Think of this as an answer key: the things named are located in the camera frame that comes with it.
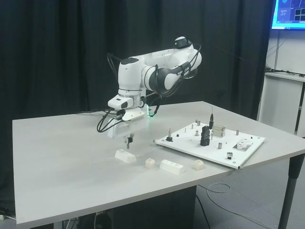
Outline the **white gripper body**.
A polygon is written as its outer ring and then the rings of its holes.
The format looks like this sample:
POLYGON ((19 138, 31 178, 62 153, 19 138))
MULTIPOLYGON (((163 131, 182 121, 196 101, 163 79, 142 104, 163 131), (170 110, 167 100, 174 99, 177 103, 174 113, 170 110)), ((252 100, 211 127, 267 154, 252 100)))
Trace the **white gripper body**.
POLYGON ((121 120, 112 118, 108 123, 108 127, 118 123, 107 131, 108 137, 113 139, 125 137, 146 128, 146 119, 144 118, 126 122, 121 122, 121 120))

